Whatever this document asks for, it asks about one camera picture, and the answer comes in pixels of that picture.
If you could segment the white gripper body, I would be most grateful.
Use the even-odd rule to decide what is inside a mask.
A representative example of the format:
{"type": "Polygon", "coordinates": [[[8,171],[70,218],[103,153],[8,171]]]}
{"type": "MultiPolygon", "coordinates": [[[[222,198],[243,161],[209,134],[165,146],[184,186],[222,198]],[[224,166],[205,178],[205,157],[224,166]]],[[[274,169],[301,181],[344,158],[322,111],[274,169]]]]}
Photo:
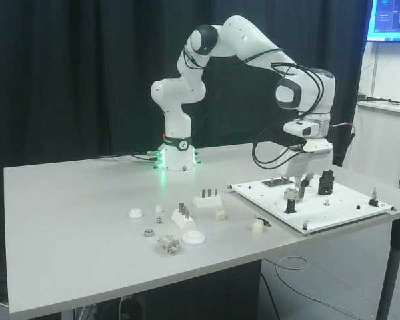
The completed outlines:
{"type": "Polygon", "coordinates": [[[296,175],[306,175],[328,170],[332,164],[333,152],[324,153],[302,153],[288,160],[296,154],[295,151],[288,151],[280,160],[279,175],[284,177],[294,177],[296,175]]]}

